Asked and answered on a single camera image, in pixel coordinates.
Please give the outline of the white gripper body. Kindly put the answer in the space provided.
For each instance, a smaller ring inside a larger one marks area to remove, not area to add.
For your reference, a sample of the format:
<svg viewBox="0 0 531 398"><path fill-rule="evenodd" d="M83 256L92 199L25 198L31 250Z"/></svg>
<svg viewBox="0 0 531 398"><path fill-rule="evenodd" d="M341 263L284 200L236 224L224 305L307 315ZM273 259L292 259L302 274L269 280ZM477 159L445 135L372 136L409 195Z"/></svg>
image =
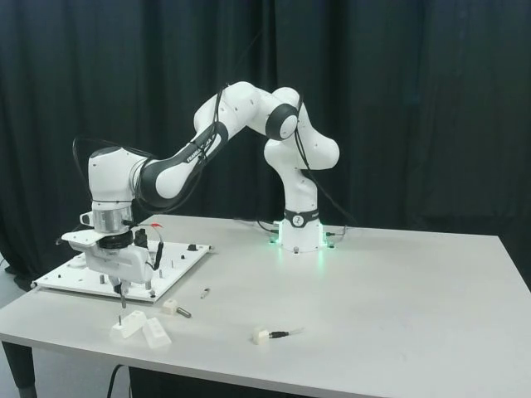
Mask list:
<svg viewBox="0 0 531 398"><path fill-rule="evenodd" d="M118 250L104 250L97 245L85 251L89 269L131 283L149 281L149 251L130 245Z"/></svg>

